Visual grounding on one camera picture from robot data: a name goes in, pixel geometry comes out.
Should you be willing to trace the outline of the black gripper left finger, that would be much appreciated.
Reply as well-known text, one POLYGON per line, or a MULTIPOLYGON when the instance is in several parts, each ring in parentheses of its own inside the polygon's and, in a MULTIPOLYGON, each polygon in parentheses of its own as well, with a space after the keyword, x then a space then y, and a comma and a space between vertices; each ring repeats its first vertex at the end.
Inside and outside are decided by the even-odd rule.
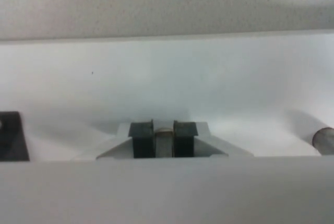
POLYGON ((154 120, 114 124, 115 136, 99 146, 97 160, 156 157, 154 120))

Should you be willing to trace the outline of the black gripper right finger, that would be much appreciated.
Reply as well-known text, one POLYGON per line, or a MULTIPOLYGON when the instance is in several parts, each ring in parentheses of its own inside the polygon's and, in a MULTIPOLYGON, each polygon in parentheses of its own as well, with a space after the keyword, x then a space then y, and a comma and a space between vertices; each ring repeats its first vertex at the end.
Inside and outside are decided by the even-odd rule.
POLYGON ((175 158, 253 156, 251 152, 213 135, 207 122, 174 121, 173 130, 175 158))

